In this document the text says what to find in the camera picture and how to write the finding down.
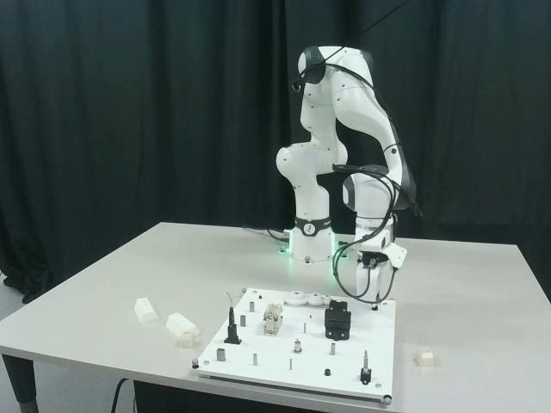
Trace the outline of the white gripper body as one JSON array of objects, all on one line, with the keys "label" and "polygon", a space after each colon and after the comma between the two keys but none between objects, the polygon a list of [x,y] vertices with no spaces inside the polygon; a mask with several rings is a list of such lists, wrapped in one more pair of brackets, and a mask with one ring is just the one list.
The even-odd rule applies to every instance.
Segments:
[{"label": "white gripper body", "polygon": [[394,267],[390,262],[359,264],[356,269],[356,297],[360,301],[384,301],[392,291]]}]

